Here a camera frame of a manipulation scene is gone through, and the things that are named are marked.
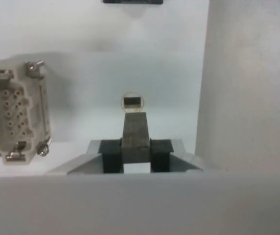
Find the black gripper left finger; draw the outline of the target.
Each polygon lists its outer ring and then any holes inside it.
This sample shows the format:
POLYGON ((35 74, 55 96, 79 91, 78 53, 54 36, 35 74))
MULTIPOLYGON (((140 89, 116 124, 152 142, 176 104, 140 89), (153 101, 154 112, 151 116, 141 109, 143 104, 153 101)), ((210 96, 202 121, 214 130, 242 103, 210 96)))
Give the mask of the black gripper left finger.
POLYGON ((123 172, 120 139, 90 141, 85 153, 50 170, 47 175, 95 175, 123 172))

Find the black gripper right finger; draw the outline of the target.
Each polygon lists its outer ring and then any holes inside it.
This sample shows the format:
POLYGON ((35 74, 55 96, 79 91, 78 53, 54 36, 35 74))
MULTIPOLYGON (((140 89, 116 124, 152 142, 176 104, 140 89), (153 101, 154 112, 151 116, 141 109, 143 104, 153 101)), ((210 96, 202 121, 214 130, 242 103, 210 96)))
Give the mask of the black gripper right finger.
POLYGON ((203 160, 186 151, 181 139, 151 140, 150 161, 154 173, 204 170, 203 160))

